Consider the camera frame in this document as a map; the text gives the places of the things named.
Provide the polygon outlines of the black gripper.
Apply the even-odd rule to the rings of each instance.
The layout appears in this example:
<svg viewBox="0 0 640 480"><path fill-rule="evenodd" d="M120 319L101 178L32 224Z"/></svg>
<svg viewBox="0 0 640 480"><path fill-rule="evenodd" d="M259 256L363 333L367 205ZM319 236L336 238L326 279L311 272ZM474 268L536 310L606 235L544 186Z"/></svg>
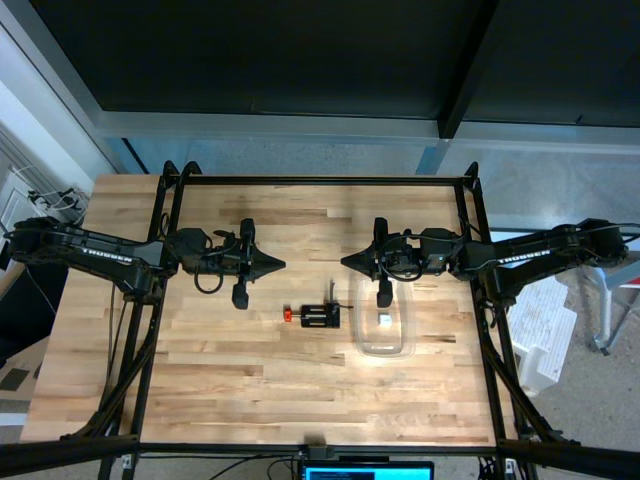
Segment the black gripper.
<svg viewBox="0 0 640 480"><path fill-rule="evenodd" d="M341 259L341 265L378 281L377 306L388 308L393 301L391 280L412 282L422 276L420 250L408 241L418 240L410 229L390 233L388 222L382 217L374 220L374 243L366 249Z"/></svg>
<svg viewBox="0 0 640 480"><path fill-rule="evenodd" d="M249 306L248 285L258 279L286 268L283 260L265 254L255 245L255 223L245 218L240 223L240 232L215 230L214 234L223 243L214 248L217 272L220 276L234 276L232 303L236 309L247 310Z"/></svg>

